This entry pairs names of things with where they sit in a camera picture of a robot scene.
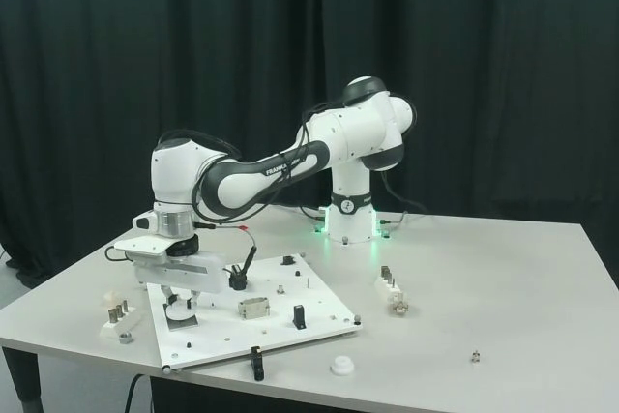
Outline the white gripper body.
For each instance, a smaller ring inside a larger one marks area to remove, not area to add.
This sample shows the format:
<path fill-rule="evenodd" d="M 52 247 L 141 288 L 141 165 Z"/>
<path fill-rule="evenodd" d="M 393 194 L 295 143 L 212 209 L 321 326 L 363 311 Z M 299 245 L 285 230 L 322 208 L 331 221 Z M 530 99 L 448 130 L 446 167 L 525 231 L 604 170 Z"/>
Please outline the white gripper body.
<path fill-rule="evenodd" d="M 174 259 L 136 256 L 133 266 L 140 282 L 206 293 L 219 293 L 225 288 L 221 258 L 206 251 Z"/>

